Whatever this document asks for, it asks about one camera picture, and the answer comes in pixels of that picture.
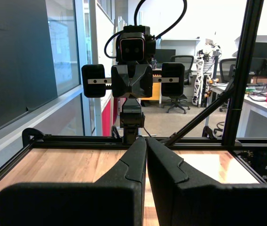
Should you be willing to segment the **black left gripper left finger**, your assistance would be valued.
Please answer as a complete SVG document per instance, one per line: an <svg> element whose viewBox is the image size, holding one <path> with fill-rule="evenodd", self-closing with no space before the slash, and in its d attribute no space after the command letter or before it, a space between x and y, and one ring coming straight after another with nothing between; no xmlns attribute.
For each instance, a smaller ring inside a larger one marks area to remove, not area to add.
<svg viewBox="0 0 267 226"><path fill-rule="evenodd" d="M141 226L147 144L138 138L94 183L17 183L0 191L1 226Z"/></svg>

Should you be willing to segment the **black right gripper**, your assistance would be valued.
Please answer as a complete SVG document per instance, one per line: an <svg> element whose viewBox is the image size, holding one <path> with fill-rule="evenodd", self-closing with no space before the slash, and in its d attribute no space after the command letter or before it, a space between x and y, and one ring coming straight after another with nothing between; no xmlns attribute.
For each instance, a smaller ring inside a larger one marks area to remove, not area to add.
<svg viewBox="0 0 267 226"><path fill-rule="evenodd" d="M179 97L184 90L185 66L177 62L163 63L159 70L147 64L114 65L110 78L105 77L101 64L84 65L81 71L87 98L104 97L109 89L115 98L149 98L154 83L161 84L161 95L165 97Z"/></svg>

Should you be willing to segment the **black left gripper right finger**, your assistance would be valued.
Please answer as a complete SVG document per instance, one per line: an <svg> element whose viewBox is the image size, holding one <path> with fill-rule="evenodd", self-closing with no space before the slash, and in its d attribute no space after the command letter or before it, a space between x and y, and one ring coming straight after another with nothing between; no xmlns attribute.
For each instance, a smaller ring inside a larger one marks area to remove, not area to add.
<svg viewBox="0 0 267 226"><path fill-rule="evenodd" d="M162 226L267 226L267 184L222 184L154 138L147 168Z"/></svg>

